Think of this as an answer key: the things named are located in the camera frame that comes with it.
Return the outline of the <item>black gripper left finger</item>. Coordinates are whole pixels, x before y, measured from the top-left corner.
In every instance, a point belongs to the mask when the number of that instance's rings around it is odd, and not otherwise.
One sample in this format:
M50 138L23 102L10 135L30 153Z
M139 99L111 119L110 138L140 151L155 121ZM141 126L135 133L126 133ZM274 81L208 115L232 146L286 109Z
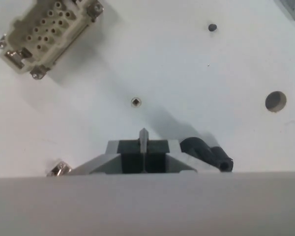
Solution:
M74 176L105 174L139 174L144 170L144 156L139 140L114 140L106 152L73 169Z

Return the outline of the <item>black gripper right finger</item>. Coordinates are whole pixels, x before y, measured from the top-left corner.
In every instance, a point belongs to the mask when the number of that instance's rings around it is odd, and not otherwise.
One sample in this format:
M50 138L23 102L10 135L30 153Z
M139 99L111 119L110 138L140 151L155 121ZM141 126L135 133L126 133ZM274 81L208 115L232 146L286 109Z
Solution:
M197 172L190 156L182 152L178 140L149 140L143 157L143 172L147 174L172 174Z

